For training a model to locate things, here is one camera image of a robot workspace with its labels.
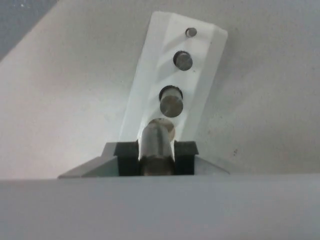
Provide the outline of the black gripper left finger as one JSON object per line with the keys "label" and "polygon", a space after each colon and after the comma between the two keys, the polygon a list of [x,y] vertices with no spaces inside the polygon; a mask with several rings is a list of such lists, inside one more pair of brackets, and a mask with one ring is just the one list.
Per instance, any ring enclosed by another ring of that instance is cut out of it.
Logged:
{"label": "black gripper left finger", "polygon": [[108,142],[101,156],[58,176],[59,179],[132,177],[139,175],[139,144]]}

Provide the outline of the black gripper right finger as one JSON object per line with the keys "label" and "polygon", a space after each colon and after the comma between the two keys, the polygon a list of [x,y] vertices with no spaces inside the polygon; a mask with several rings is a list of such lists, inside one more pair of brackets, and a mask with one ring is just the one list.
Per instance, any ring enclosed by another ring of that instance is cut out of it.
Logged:
{"label": "black gripper right finger", "polygon": [[195,141],[175,141],[173,148],[176,175],[230,175],[226,169],[199,157]]}

